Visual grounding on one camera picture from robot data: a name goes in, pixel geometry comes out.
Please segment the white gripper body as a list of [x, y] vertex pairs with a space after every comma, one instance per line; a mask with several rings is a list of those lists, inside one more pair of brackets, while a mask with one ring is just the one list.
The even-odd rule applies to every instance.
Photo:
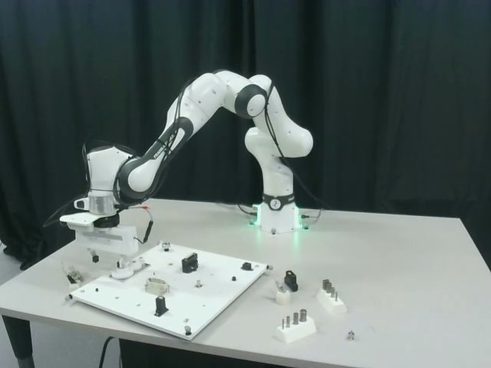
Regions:
[[82, 248], [105, 251], [118, 255], [138, 252], [137, 230], [133, 226], [118, 225], [111, 228], [74, 226], [75, 242]]

